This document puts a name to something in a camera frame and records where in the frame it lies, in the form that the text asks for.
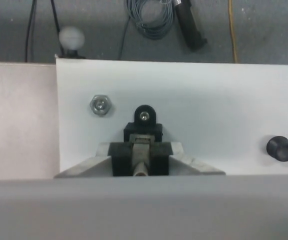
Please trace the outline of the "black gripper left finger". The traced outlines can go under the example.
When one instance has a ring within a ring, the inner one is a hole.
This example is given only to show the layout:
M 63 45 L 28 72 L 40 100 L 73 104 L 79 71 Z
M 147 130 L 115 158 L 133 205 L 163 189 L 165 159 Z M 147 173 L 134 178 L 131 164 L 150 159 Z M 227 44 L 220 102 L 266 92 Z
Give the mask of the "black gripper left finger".
M 126 142 L 100 143 L 92 156 L 62 172 L 55 178 L 109 178 L 130 176 L 131 144 Z

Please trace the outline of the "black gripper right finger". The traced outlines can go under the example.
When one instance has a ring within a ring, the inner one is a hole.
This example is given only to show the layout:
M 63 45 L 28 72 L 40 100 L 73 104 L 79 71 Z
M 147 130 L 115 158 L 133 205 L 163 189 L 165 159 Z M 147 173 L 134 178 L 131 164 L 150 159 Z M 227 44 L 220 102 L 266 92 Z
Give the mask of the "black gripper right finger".
M 150 147 L 151 176 L 224 176 L 225 174 L 223 170 L 185 154 L 180 142 L 156 142 Z

